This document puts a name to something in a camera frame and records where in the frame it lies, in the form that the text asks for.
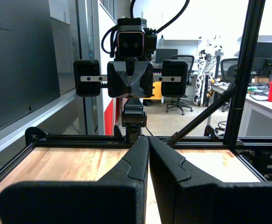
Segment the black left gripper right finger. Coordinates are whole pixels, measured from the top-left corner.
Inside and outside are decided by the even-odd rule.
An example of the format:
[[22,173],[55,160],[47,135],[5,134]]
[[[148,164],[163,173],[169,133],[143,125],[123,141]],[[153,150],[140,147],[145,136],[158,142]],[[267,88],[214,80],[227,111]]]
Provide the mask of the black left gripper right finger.
[[272,224],[272,182],[222,182],[156,137],[150,174],[164,224]]

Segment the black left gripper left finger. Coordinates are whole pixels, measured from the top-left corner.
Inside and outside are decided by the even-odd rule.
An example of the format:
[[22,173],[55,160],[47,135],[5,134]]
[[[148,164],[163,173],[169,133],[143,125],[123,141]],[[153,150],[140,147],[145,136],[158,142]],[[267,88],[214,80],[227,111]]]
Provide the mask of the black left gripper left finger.
[[143,224],[149,142],[140,137],[95,182],[28,181],[0,193],[4,224]]

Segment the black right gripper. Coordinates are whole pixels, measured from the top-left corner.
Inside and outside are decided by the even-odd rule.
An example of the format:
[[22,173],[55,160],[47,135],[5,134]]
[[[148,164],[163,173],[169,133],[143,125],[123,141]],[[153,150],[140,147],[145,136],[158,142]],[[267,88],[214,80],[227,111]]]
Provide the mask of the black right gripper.
[[149,61],[109,62],[105,75],[98,60],[77,60],[73,67],[76,92],[81,97],[96,97],[106,88],[111,98],[150,98],[154,82],[162,83],[162,96],[182,97],[188,78],[188,64],[183,60],[165,60],[159,75]]

